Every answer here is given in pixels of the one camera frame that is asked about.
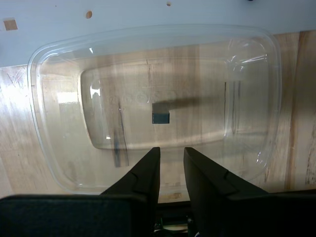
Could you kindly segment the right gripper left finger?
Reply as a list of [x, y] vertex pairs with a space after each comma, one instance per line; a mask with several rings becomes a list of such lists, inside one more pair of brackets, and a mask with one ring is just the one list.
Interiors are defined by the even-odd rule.
[[0, 201], [3, 237], [148, 237], [160, 187], [152, 148], [99, 195], [14, 195]]

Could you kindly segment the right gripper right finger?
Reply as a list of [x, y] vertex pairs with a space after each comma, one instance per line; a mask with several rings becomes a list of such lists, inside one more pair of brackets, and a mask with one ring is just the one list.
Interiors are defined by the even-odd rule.
[[315, 190], [268, 193], [190, 147], [184, 170], [202, 237], [316, 235]]

